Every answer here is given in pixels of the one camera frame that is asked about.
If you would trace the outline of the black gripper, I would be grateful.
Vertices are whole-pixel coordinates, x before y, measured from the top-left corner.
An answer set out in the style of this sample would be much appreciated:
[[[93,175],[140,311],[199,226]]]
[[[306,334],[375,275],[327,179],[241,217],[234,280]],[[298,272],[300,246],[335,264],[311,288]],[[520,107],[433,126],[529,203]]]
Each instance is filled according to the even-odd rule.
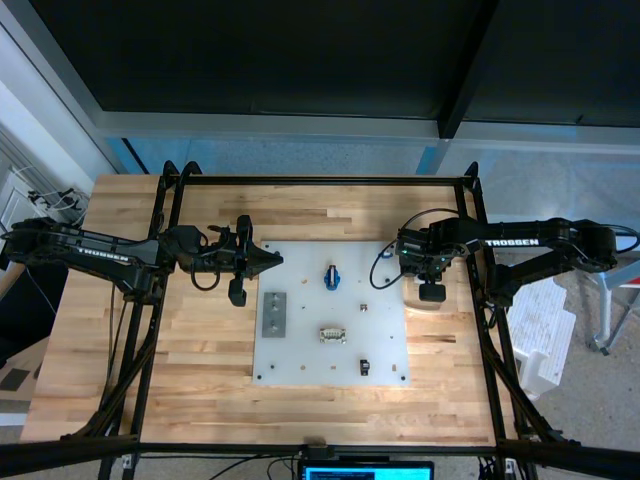
[[[214,290],[222,273],[232,273],[234,277],[229,282],[228,298],[233,306],[245,306],[247,293],[243,282],[249,276],[249,246],[251,245],[251,260],[258,261],[250,266],[251,278],[281,265],[284,258],[278,252],[265,250],[252,243],[253,225],[248,215],[237,218],[235,232],[232,232],[230,227],[216,225],[210,225],[209,229],[217,232],[219,237],[212,245],[199,248],[197,272],[214,273],[215,281],[208,287],[197,285],[197,289],[204,292]]]
[[[444,302],[446,300],[446,287],[442,284],[442,275],[421,274],[418,276],[420,285],[418,298],[423,302]]]

